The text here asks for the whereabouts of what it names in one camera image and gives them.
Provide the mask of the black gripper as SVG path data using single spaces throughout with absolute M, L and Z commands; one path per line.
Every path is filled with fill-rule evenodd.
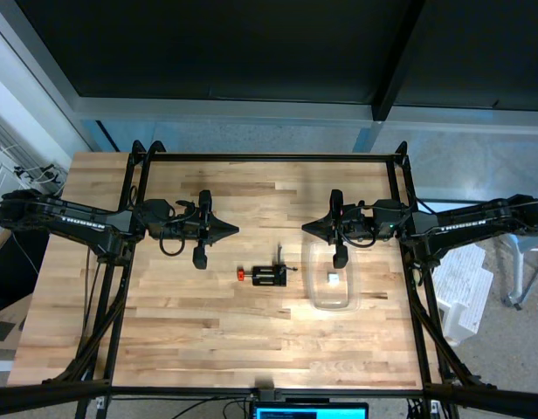
M 185 249 L 187 241 L 195 240 L 197 246 L 193 249 L 192 262 L 198 270 L 207 268 L 207 256 L 205 246 L 213 245 L 218 241 L 239 233 L 238 226 L 221 221 L 213 213 L 211 192 L 207 189 L 199 193 L 198 205 L 184 201 L 186 210 L 183 214 L 174 216 L 166 223 L 166 238 L 179 240 L 180 248 L 175 252 L 166 251 L 168 257 L 179 256 Z
M 356 249 L 367 249 L 375 244 L 375 233 L 362 210 L 363 205 L 345 205 L 342 192 L 333 189 L 330 196 L 330 212 L 301 226 L 303 232 L 317 237 L 327 245 L 335 246 L 333 256 L 335 269 L 343 269 L 348 263 L 347 244 Z

